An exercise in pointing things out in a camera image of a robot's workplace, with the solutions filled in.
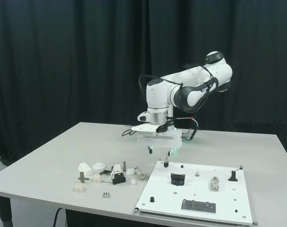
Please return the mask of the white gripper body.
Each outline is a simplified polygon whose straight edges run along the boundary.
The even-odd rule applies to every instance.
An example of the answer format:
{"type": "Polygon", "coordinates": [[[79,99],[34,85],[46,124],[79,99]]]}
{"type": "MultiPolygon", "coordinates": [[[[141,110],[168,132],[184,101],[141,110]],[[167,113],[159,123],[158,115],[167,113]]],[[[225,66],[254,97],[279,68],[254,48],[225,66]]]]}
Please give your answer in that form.
{"type": "Polygon", "coordinates": [[[180,148],[182,146],[182,131],[168,130],[162,133],[139,133],[137,141],[145,146],[180,148]]]}

